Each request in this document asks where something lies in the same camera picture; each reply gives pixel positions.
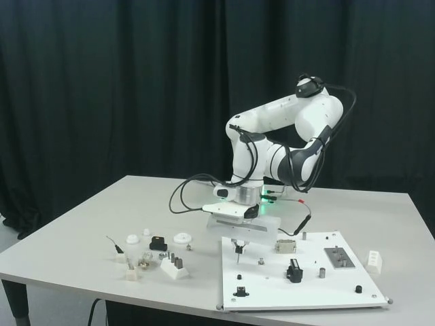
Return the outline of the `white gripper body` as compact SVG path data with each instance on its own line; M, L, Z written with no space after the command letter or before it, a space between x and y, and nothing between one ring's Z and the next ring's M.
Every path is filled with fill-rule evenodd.
M213 235L257 244L275 244L278 229L281 226L279 217L261 215L255 219L236 224L210 217L207 230Z

